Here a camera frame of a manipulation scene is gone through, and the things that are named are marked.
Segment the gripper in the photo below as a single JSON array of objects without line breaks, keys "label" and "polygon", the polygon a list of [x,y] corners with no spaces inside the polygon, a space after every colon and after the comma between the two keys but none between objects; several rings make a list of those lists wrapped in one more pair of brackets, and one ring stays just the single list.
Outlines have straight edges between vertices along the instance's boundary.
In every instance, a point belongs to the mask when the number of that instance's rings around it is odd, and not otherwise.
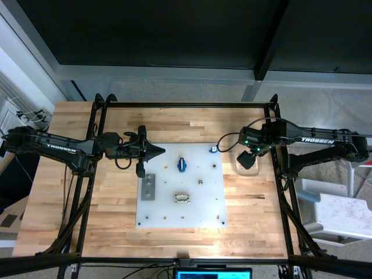
[{"label": "gripper", "polygon": [[273,146],[271,144],[259,144],[252,148],[252,153],[255,156],[263,157],[266,153],[272,150]]},{"label": "gripper", "polygon": [[145,126],[139,126],[137,133],[131,133],[130,144],[128,146],[128,157],[130,160],[137,159],[135,172],[138,178],[145,177],[144,161],[149,161],[165,153],[165,149],[156,146],[146,140]]}]

